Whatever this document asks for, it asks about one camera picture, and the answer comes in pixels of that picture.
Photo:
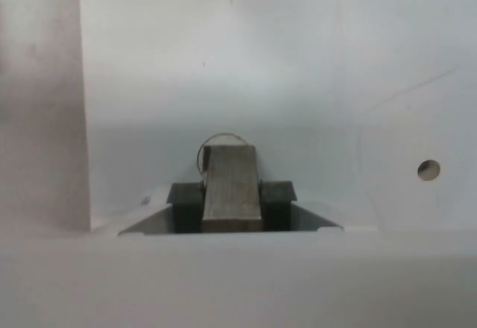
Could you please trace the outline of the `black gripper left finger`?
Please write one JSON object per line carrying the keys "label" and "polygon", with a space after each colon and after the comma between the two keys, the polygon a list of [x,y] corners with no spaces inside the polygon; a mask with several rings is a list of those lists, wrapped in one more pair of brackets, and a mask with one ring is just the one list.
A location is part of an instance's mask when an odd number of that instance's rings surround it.
{"label": "black gripper left finger", "polygon": [[166,205],[119,232],[144,235],[200,233],[205,189],[203,182],[174,183]]}

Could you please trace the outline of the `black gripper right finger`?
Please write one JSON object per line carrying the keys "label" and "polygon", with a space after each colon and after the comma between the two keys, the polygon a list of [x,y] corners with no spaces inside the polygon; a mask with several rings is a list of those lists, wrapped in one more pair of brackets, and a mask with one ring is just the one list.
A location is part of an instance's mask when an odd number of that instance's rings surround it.
{"label": "black gripper right finger", "polygon": [[311,232],[322,227],[344,229],[339,223],[297,204],[291,181],[261,180],[259,197],[264,232]]}

